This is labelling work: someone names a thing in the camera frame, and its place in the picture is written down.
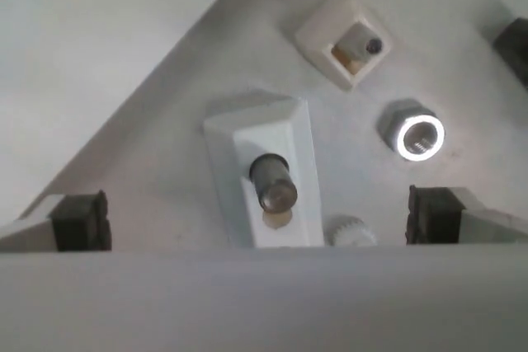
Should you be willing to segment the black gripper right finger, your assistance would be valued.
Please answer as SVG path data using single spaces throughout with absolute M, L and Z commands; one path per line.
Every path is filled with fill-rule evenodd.
M 527 243 L 527 221 L 490 209 L 463 187 L 409 188 L 408 245 Z

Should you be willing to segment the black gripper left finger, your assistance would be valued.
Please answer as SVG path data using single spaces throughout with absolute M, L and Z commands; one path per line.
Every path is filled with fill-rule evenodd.
M 111 250 L 108 199 L 102 190 L 48 195 L 20 219 L 1 226 L 2 252 Z

